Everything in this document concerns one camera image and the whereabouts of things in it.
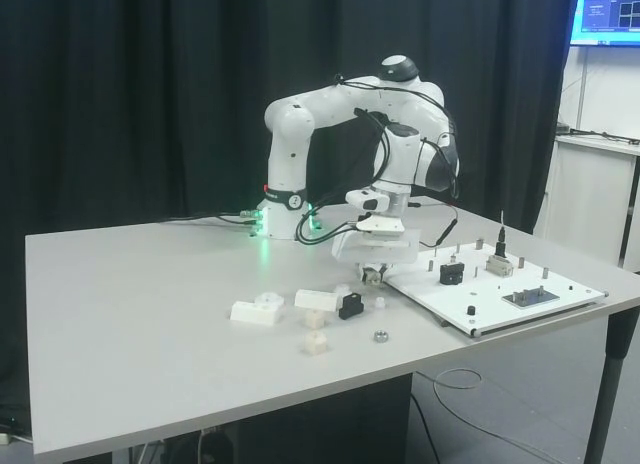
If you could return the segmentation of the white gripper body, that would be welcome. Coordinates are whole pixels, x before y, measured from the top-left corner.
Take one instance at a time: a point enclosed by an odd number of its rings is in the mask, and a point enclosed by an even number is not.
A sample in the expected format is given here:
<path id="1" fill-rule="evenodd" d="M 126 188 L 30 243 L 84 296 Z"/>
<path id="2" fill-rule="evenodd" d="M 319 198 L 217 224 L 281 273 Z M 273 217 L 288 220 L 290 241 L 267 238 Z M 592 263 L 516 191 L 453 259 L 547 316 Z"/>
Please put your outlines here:
<path id="1" fill-rule="evenodd" d="M 348 231 L 334 238 L 331 249 L 338 262 L 362 266 L 412 263 L 418 252 L 418 229 L 408 229 L 398 236 Z"/>

